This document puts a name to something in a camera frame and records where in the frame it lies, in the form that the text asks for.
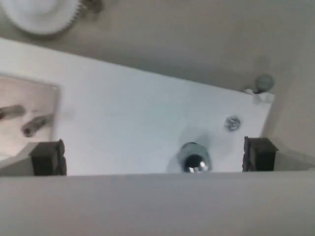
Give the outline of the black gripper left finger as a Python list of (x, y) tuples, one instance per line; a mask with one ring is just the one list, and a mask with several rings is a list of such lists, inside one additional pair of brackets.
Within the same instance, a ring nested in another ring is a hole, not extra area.
[(17, 155), (0, 161), (1, 176), (66, 176), (63, 140), (28, 143)]

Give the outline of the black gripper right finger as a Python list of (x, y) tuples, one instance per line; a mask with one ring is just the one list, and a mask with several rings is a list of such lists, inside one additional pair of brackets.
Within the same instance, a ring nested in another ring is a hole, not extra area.
[(279, 139), (244, 138), (243, 172), (313, 171), (315, 158), (292, 150)]

